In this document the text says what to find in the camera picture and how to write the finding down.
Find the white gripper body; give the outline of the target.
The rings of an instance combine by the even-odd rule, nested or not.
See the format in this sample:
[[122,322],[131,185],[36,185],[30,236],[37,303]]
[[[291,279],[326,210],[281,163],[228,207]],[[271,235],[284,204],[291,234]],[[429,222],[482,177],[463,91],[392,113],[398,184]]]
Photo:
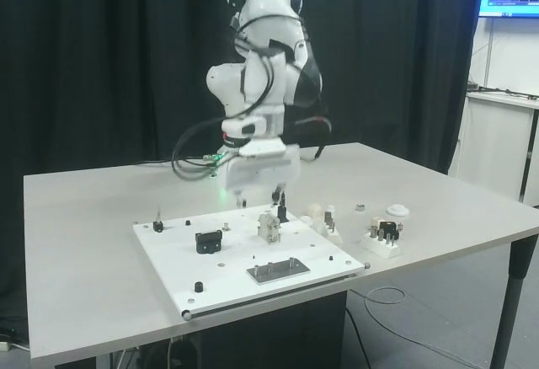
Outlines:
[[244,192],[253,187],[285,187],[300,175],[300,148],[289,145],[281,155],[235,157],[222,167],[222,188]]

